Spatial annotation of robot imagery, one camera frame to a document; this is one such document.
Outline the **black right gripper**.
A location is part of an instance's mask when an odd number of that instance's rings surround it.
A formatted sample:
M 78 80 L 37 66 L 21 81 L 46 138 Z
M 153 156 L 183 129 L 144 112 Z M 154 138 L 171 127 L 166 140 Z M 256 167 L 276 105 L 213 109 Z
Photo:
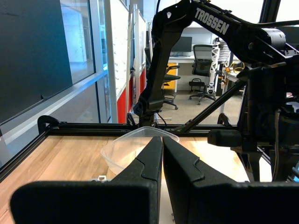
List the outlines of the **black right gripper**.
M 272 151 L 272 181 L 285 182 L 291 172 L 290 154 L 299 149 L 299 114 L 292 102 L 299 100 L 299 66 L 294 63 L 275 68 L 245 69 L 236 84 L 246 84 L 245 103 L 237 128 L 213 129 L 207 142 L 221 147 L 269 144 L 283 152 Z M 260 181 L 260 152 L 242 154 L 242 163 L 250 182 Z

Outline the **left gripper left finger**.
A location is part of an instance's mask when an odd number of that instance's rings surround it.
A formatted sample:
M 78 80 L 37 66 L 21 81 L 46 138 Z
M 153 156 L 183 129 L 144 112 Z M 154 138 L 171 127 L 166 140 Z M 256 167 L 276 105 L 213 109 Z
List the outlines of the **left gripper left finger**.
M 17 224 L 156 224 L 163 144 L 154 137 L 109 182 L 39 181 L 19 187 L 10 210 Z

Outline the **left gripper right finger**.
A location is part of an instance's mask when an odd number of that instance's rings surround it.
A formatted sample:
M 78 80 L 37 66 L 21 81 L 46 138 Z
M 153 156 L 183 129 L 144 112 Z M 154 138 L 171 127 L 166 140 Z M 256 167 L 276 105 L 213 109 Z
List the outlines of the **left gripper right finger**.
M 295 182 L 236 182 L 169 137 L 164 175 L 177 224 L 296 224 Z

